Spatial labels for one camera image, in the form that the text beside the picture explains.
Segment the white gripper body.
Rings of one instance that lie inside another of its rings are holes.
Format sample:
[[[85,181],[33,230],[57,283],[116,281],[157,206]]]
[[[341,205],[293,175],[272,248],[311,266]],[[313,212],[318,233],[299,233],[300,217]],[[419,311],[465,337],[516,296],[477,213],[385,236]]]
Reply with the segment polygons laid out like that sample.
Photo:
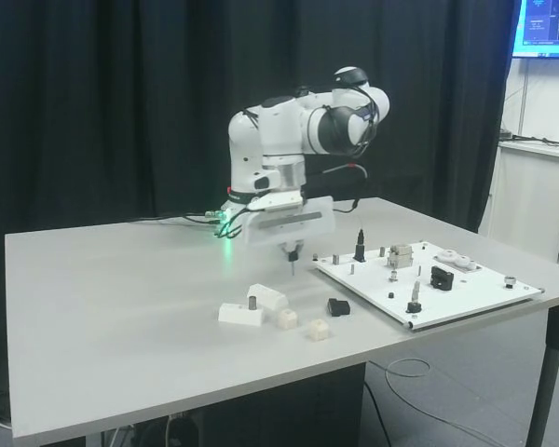
[[[258,210],[246,217],[246,243],[281,245],[334,231],[331,196],[308,199],[304,205],[283,210]]]

